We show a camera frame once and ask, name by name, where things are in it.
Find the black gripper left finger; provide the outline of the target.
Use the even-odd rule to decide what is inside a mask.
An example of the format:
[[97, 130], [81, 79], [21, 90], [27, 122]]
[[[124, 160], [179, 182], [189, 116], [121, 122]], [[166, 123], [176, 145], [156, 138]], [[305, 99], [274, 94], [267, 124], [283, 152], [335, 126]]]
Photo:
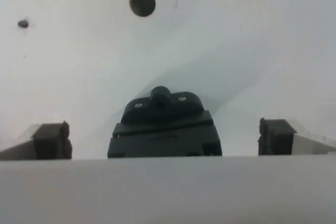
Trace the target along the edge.
[[65, 121], [30, 125], [7, 148], [1, 150], [1, 160], [71, 159], [70, 128]]

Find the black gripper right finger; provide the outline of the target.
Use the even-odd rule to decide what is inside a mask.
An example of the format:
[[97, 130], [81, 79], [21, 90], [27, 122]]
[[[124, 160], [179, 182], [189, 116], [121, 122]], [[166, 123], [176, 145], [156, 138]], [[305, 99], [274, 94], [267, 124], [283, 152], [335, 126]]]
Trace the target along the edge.
[[295, 120], [261, 118], [259, 133], [259, 156], [335, 154], [335, 139], [312, 133]]

